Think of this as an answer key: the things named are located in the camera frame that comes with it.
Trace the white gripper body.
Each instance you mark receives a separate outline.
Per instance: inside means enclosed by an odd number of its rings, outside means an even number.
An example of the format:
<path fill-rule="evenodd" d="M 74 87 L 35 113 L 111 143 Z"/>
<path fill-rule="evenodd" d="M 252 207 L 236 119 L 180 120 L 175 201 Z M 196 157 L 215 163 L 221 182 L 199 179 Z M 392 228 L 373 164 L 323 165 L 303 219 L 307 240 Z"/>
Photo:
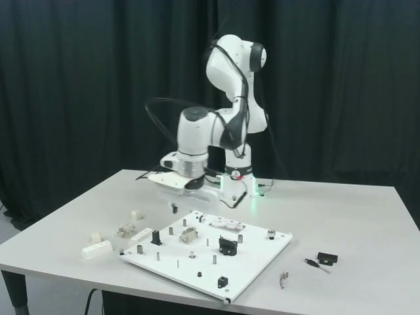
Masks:
<path fill-rule="evenodd" d="M 157 194 L 169 205 L 177 207 L 210 207 L 221 199 L 221 191 L 210 186 L 190 190 L 158 185 Z"/>

